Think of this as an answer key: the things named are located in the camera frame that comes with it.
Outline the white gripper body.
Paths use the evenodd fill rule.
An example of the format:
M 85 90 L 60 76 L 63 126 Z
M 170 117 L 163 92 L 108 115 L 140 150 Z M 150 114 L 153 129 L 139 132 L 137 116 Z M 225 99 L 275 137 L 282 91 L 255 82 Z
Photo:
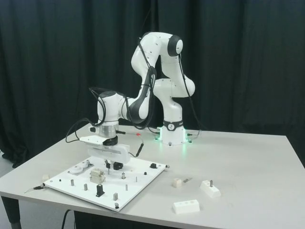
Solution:
M 114 146 L 87 145 L 87 147 L 88 147 L 88 154 L 94 157 L 99 157 L 104 160 L 110 160 L 122 164 L 126 164 L 130 161 L 129 145 L 124 145 L 124 144 L 117 144 Z

